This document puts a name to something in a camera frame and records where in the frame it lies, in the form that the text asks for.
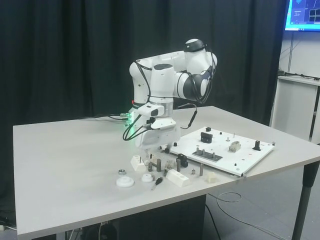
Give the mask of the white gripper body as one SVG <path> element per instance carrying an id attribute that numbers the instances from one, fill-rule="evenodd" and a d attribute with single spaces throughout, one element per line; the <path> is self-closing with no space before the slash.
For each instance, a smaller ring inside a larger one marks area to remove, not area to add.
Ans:
<path id="1" fill-rule="evenodd" d="M 147 130 L 135 139 L 135 146 L 141 150 L 156 149 L 159 146 L 172 146 L 181 137 L 179 126 L 166 129 Z"/>

